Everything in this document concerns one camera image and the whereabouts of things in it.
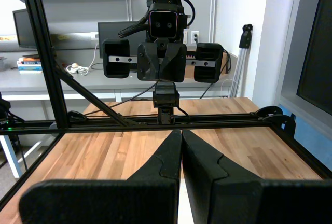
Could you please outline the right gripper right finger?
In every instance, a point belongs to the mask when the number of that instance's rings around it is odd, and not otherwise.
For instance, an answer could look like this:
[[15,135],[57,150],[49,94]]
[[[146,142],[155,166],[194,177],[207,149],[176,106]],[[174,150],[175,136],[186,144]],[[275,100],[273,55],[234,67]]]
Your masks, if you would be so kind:
[[195,223],[331,223],[330,180],[262,179],[192,131],[182,137]]

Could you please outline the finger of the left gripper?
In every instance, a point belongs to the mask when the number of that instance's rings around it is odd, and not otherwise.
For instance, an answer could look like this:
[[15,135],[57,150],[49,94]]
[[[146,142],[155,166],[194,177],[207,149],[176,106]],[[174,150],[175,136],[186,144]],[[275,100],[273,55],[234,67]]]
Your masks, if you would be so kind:
[[156,43],[141,43],[137,49],[137,77],[140,81],[161,81],[162,52]]
[[183,82],[186,68],[187,47],[184,44],[168,43],[165,57],[160,65],[160,80]]

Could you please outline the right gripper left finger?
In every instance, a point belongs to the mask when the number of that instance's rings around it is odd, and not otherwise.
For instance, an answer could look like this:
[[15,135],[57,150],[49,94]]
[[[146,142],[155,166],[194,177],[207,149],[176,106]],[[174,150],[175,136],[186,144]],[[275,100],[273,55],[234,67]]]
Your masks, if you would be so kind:
[[22,223],[177,223],[182,134],[127,180],[45,180],[20,198]]

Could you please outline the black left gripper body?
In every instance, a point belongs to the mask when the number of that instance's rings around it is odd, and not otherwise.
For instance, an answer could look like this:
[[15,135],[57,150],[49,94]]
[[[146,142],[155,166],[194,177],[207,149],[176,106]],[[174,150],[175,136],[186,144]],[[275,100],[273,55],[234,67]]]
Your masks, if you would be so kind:
[[[171,42],[165,38],[158,38],[153,43],[156,43],[161,49],[162,55],[159,58],[161,65],[167,45]],[[130,54],[130,44],[126,39],[105,40],[102,43],[102,49],[104,75],[108,78],[127,78],[131,70],[131,64],[137,65],[137,53],[136,55]],[[195,51],[187,50],[186,67],[194,67],[194,80],[196,82],[215,83],[219,80],[223,52],[224,49],[220,44],[213,43],[198,43]]]

